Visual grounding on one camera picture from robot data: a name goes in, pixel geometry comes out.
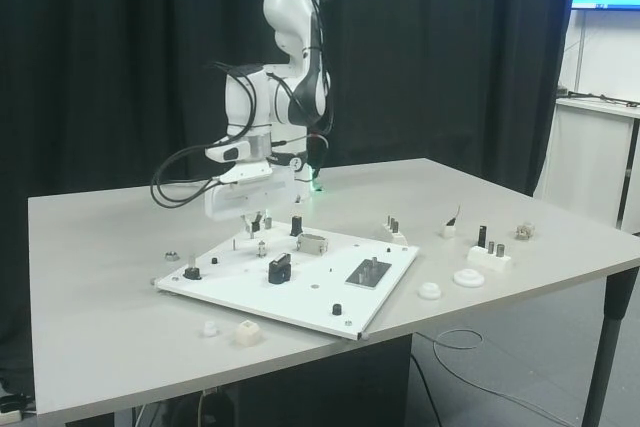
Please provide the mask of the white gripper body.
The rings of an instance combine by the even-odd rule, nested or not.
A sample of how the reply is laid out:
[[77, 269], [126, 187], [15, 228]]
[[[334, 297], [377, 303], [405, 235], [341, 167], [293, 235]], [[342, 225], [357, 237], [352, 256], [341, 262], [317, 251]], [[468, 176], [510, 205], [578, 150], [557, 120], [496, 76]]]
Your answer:
[[296, 198], [295, 171], [277, 167], [267, 178], [213, 188], [204, 196], [204, 211], [213, 221], [223, 221], [291, 204]]

